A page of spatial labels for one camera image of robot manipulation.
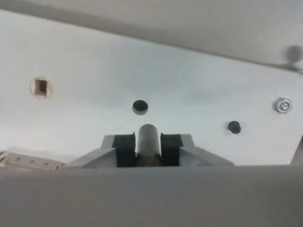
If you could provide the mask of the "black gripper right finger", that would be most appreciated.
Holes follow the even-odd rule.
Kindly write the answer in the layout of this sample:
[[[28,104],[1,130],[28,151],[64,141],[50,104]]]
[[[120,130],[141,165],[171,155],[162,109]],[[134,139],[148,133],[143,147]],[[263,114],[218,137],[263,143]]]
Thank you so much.
[[[234,166],[234,163],[194,144],[191,134],[161,134],[164,166]]]

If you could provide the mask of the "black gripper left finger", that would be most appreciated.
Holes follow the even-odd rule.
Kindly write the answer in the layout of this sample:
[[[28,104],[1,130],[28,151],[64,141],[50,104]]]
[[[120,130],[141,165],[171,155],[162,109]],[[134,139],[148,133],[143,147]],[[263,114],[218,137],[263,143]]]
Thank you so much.
[[[106,135],[101,147],[69,162],[64,168],[134,167],[135,134]]]

